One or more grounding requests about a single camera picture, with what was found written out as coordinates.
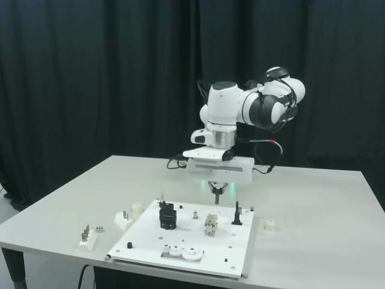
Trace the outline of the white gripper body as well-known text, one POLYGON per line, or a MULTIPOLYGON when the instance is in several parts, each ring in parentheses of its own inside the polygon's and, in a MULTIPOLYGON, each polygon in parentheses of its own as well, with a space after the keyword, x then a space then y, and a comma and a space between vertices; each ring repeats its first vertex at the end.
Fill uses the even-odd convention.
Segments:
POLYGON ((233 158, 230 161, 190 159, 186 172, 188 176, 199 180, 249 184, 253 178, 253 167, 253 158, 233 158))

